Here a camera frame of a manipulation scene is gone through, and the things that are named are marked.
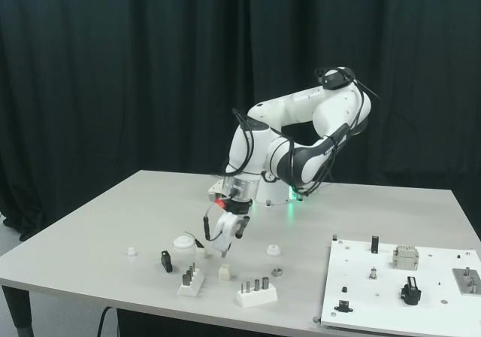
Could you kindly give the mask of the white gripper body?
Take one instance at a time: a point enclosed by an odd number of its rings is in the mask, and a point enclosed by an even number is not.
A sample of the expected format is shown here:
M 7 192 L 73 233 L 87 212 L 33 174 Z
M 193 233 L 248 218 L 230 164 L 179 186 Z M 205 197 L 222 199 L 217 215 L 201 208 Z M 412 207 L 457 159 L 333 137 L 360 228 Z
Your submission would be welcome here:
M 219 251 L 228 250 L 233 241 L 241 221 L 241 216 L 224 211 L 216 222 L 213 237 L 210 240 L 212 247 Z

